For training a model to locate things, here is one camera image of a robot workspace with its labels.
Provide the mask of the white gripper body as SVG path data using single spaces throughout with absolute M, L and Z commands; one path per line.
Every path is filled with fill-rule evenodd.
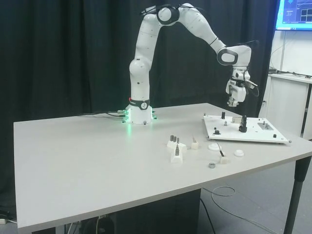
M 227 82 L 226 93 L 229 95 L 229 102 L 244 102 L 246 97 L 245 87 L 237 86 L 234 80 Z

